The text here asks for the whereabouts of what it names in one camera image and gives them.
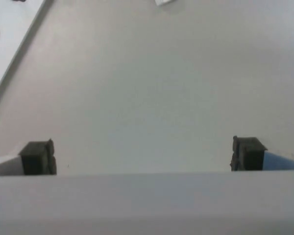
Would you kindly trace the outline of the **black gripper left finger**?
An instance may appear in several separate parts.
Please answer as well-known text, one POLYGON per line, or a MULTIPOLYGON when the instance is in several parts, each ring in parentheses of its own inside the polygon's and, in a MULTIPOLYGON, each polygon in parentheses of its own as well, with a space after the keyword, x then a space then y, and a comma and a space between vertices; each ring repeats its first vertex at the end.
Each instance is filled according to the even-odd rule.
POLYGON ((56 175, 54 142, 29 141, 0 156, 0 176, 56 175))

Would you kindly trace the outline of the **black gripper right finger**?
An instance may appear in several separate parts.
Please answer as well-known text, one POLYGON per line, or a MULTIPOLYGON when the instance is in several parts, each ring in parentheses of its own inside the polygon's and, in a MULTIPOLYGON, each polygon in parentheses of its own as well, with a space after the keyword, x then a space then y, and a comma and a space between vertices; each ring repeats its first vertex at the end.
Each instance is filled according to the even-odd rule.
POLYGON ((294 170, 294 160, 274 154, 256 137, 233 137, 232 171, 294 170))

